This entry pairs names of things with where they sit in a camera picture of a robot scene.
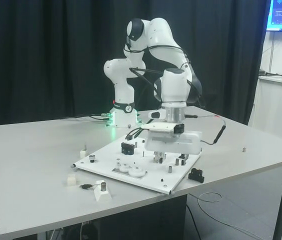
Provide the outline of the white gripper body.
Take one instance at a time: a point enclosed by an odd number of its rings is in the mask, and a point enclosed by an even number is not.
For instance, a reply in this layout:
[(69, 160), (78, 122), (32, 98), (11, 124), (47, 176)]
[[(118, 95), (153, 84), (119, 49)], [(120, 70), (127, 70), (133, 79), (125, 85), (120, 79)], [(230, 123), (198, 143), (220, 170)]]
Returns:
[(149, 132), (144, 148), (147, 151), (176, 154), (199, 154), (203, 133), (200, 131), (185, 131), (181, 134)]

